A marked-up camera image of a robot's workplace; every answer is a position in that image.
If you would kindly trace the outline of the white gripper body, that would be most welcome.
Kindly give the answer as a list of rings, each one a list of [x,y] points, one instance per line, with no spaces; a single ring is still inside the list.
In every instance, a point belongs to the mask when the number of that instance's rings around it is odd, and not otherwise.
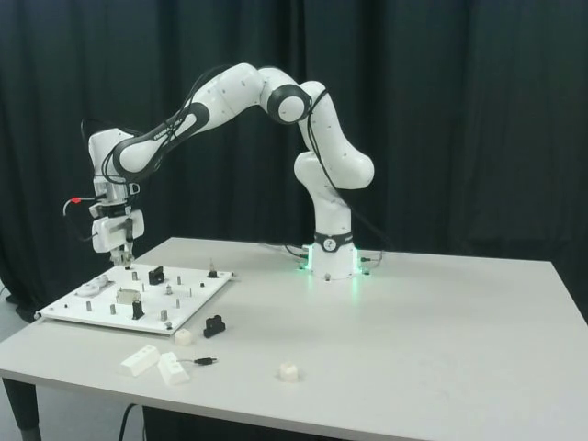
[[[109,253],[122,245],[133,242],[144,234],[144,218],[141,210],[117,217],[103,217],[92,225],[92,245],[97,253]]]

